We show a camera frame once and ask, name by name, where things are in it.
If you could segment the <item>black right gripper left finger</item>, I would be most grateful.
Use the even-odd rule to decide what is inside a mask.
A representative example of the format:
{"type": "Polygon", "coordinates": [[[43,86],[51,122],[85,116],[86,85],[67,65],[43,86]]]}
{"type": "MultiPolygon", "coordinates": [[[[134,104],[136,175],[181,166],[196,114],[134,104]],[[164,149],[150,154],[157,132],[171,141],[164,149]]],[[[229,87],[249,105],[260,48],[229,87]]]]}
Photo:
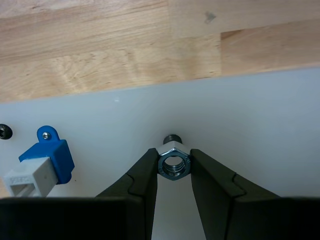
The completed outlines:
{"type": "Polygon", "coordinates": [[[10,197],[0,201],[3,240],[149,240],[158,187],[149,149],[95,197],[10,197]]]}

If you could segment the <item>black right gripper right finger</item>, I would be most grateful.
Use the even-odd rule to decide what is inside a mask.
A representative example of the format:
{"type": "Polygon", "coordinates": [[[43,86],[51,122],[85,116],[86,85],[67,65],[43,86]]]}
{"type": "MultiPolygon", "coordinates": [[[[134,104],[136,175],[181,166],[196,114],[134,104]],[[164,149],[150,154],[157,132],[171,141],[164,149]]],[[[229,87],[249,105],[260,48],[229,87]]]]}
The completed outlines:
{"type": "Polygon", "coordinates": [[[208,240],[318,240],[320,199],[280,197],[201,150],[192,149],[191,184],[208,240]]]}

